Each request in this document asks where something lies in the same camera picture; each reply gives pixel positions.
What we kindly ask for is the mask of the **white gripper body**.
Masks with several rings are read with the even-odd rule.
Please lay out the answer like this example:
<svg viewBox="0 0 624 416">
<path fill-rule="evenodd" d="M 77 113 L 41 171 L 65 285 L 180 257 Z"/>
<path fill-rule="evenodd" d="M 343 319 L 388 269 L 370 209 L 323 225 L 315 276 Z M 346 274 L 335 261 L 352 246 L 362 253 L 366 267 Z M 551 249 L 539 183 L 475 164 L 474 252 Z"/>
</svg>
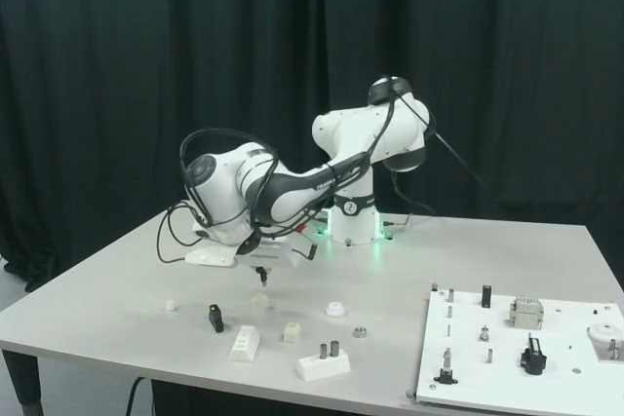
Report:
<svg viewBox="0 0 624 416">
<path fill-rule="evenodd" d="M 298 265 L 298 255 L 290 242 L 261 242 L 249 253 L 238 253 L 237 262 L 265 269 L 294 268 Z"/>
</svg>

